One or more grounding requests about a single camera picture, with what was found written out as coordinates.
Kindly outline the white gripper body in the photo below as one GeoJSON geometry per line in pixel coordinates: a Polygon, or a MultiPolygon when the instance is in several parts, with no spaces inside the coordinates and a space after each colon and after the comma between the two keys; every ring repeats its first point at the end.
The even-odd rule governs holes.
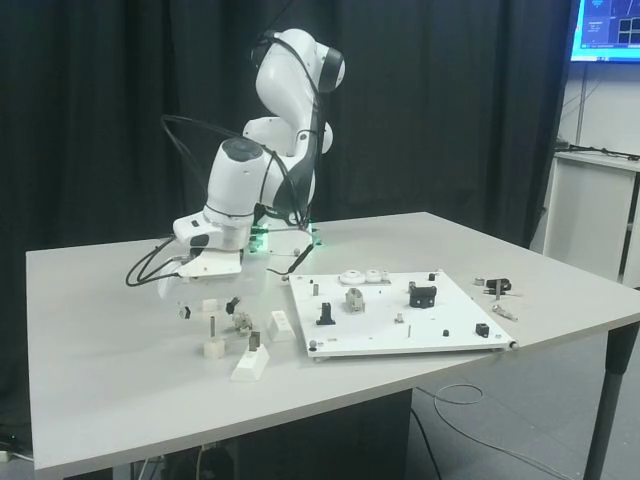
{"type": "Polygon", "coordinates": [[[231,277],[169,277],[159,281],[158,293],[167,301],[199,301],[240,297],[245,290],[231,277]]]}

